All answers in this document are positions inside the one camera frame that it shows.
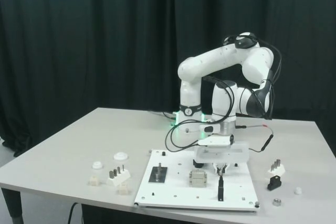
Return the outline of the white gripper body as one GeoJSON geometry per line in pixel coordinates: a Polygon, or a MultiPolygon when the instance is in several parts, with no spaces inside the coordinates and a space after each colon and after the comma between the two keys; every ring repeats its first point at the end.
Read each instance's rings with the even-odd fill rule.
{"type": "Polygon", "coordinates": [[[245,142],[222,146],[198,146],[194,152],[197,163],[246,163],[249,148],[245,142]]]}

